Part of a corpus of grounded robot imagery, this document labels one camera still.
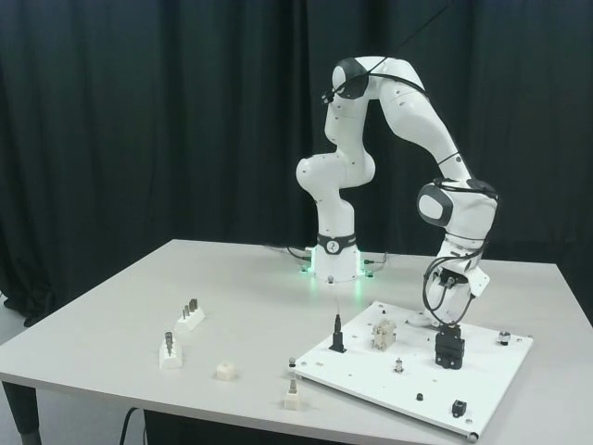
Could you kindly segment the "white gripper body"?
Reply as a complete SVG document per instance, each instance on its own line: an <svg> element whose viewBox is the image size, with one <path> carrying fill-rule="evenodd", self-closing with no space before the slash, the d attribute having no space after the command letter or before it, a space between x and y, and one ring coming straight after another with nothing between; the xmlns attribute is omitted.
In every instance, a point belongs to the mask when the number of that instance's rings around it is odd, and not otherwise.
<svg viewBox="0 0 593 445"><path fill-rule="evenodd" d="M470 297L470 286L465 277L453 278L450 283L448 278L441 283L439 277L428 280L426 288L426 305L431 308L424 309L424 314L430 325L439 326L442 322L452 324L458 320Z"/></svg>

